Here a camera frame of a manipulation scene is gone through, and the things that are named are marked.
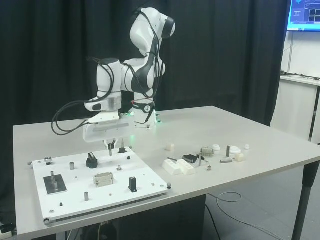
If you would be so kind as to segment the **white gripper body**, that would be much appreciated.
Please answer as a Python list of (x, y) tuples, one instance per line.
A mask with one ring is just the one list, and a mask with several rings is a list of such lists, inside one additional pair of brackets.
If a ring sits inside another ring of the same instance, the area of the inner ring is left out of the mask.
[(83, 140), (87, 143), (120, 139), (131, 133), (131, 122), (120, 119), (115, 122), (88, 124), (83, 127)]

